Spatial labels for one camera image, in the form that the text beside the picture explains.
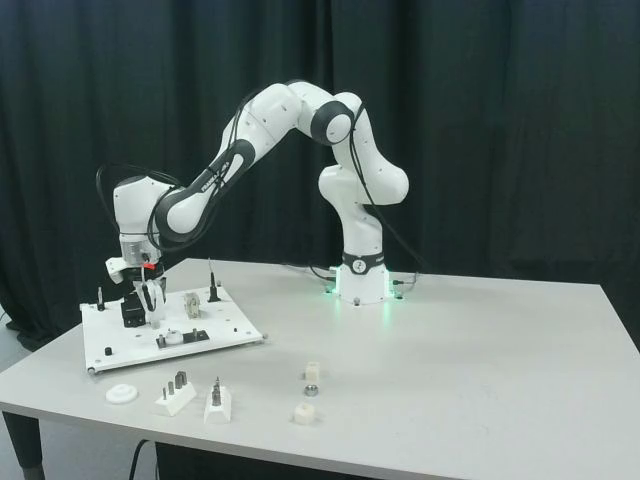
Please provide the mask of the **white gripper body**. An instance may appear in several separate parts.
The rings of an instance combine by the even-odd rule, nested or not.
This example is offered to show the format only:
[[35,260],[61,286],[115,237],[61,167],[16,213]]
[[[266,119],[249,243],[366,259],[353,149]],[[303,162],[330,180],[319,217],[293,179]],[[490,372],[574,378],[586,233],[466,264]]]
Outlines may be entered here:
[[165,296],[159,280],[134,281],[133,285],[145,316],[165,315]]

